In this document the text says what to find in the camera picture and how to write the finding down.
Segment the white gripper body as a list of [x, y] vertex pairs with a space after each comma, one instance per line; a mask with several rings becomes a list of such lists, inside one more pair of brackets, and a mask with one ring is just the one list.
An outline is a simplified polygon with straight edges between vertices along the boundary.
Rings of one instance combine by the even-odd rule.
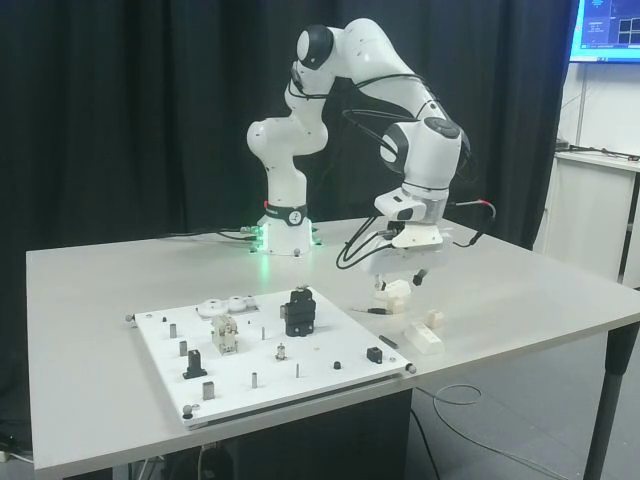
[[447, 246], [437, 248], [389, 248], [366, 258], [366, 273], [371, 276], [400, 272], [429, 271], [447, 262]]

